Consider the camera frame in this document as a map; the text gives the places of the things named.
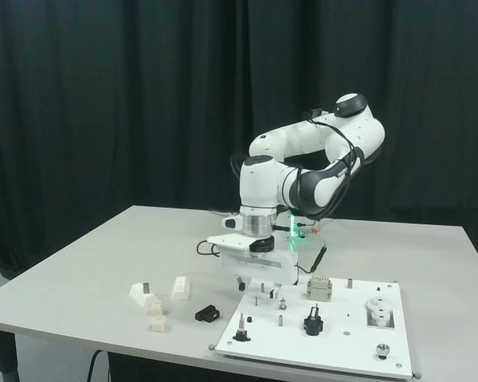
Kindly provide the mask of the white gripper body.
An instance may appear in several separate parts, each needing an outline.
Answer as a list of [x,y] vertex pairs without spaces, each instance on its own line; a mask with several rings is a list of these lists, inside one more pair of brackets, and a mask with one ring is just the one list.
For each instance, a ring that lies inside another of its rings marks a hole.
[[298,280],[298,254],[294,251],[223,250],[220,260],[224,269],[241,278],[259,279],[280,285],[292,285]]

